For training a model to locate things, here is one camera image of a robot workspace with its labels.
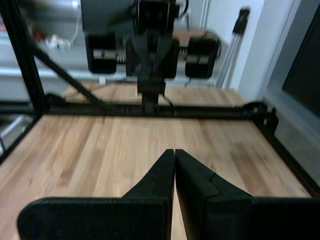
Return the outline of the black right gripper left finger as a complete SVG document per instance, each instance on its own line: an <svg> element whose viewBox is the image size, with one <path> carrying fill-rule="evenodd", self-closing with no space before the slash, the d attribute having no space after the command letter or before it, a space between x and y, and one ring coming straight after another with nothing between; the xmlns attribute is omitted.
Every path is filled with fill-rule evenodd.
<svg viewBox="0 0 320 240"><path fill-rule="evenodd" d="M166 150L124 196L46 197L17 217L22 240L168 240L175 152Z"/></svg>

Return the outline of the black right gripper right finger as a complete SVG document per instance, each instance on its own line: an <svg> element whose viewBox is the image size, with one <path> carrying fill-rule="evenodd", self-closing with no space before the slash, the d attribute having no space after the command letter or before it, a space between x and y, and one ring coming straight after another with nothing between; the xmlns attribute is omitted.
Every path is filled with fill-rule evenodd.
<svg viewBox="0 0 320 240"><path fill-rule="evenodd" d="M319 198L256 197L182 149L176 189L189 240L315 240Z"/></svg>

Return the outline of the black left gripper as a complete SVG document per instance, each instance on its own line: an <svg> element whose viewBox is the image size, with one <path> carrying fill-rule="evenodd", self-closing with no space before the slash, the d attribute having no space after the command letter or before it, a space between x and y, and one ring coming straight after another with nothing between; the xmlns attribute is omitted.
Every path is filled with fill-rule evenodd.
<svg viewBox="0 0 320 240"><path fill-rule="evenodd" d="M174 34L147 39L134 34L116 38L114 34L87 37L89 70L113 74L123 66L130 77L175 78L179 62L190 78L210 78L217 60L217 38L206 34Z"/></svg>

